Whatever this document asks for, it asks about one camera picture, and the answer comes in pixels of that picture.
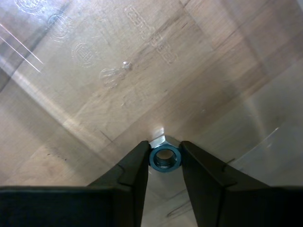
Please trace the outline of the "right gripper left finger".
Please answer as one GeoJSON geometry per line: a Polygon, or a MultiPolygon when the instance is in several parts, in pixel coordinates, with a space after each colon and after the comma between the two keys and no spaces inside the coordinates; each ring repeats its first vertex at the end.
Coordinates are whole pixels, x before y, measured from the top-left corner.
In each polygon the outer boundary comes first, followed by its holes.
{"type": "Polygon", "coordinates": [[[138,227],[148,180],[150,145],[140,142],[87,186],[3,186],[3,227],[138,227]]]}

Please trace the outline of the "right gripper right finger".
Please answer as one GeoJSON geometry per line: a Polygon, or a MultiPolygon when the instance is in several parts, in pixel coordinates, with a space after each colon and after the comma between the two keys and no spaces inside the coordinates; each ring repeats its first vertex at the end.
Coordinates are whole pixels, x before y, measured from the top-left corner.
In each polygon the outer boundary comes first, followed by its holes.
{"type": "Polygon", "coordinates": [[[269,186],[190,141],[181,142],[183,178],[199,227],[301,227],[303,189],[269,186]]]}

